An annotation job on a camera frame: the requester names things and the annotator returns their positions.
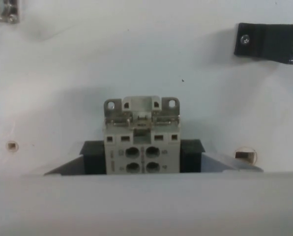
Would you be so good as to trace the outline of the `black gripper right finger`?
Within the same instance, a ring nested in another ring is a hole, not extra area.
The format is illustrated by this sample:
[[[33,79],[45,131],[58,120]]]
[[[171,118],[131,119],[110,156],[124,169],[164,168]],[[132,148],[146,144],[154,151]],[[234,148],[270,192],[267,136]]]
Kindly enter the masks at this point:
[[[228,171],[262,172],[263,169],[228,155],[205,152],[199,139],[181,141],[181,173],[223,173]]]

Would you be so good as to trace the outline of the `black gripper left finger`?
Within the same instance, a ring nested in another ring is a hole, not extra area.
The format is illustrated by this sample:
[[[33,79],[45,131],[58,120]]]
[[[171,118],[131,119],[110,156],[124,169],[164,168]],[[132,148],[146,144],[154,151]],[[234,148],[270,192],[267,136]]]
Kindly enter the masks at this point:
[[[82,176],[105,173],[105,150],[103,141],[76,143],[69,154],[50,164],[44,175]]]

